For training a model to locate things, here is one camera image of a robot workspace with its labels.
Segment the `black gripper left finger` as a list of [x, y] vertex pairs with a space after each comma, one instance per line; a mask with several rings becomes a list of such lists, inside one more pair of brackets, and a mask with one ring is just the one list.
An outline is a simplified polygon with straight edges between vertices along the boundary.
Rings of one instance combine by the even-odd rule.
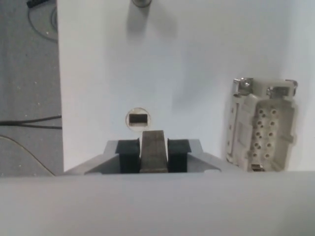
[[103, 154], [85, 164], [85, 174], [137, 174], [140, 172], [140, 141], [108, 141]]

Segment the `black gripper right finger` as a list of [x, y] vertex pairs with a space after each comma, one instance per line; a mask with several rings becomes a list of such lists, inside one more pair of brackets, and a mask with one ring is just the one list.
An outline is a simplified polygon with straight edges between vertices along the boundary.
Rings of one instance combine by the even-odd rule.
[[167, 154], [170, 173], [221, 172], [221, 169], [212, 163], [212, 155], [204, 152], [198, 139], [168, 139]]

